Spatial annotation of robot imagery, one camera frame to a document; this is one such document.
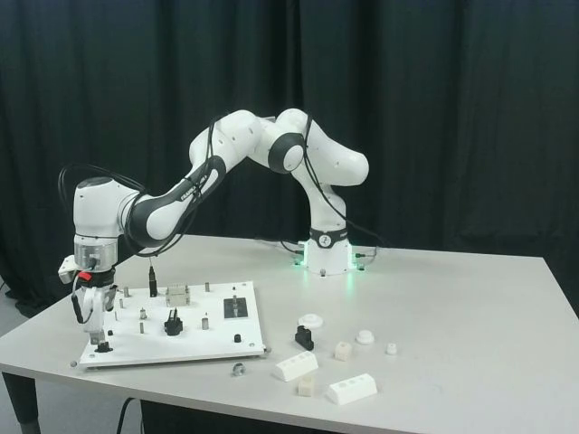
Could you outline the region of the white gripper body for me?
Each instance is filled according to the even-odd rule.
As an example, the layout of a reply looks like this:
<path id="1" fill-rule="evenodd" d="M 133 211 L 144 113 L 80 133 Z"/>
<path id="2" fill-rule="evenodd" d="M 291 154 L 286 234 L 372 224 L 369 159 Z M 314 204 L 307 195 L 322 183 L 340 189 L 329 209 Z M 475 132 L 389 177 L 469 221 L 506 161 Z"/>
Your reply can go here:
<path id="1" fill-rule="evenodd" d="M 92 287 L 84 291 L 83 330 L 90 335 L 103 332 L 104 314 L 114 309 L 114 286 Z"/>

